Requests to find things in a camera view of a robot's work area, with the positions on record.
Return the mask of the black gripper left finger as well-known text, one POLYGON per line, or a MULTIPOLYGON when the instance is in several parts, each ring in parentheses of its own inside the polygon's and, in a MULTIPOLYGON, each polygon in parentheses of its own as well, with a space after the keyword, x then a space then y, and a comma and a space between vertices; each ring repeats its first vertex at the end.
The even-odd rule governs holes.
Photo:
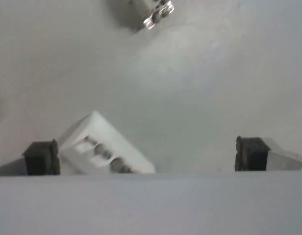
POLYGON ((59 148, 55 139, 34 141, 19 159, 0 166, 0 176, 60 175, 59 148))

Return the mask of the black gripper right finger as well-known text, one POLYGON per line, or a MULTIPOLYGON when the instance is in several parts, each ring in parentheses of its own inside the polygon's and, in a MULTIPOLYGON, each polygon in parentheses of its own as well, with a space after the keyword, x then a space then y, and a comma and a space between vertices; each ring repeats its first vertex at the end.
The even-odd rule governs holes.
POLYGON ((302 155, 282 149, 272 138, 236 138, 235 171, 302 169, 302 155))

